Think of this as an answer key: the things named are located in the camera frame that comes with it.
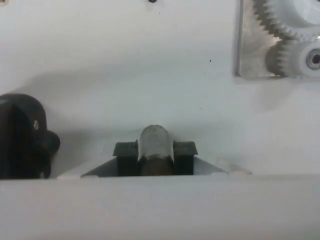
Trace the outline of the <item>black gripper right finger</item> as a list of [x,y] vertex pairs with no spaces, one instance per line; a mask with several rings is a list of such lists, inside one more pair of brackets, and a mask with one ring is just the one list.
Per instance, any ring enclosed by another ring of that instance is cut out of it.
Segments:
[[193,141],[173,142],[174,174],[176,176],[211,176],[217,174],[249,176],[253,173],[227,160],[215,159],[212,163],[198,157]]

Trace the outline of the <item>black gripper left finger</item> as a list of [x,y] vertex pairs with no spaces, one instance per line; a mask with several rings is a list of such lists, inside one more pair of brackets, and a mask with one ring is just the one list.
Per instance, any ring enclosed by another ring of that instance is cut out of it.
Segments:
[[139,175],[139,145],[134,142],[118,142],[112,158],[106,162],[91,161],[58,176],[59,179],[119,178]]

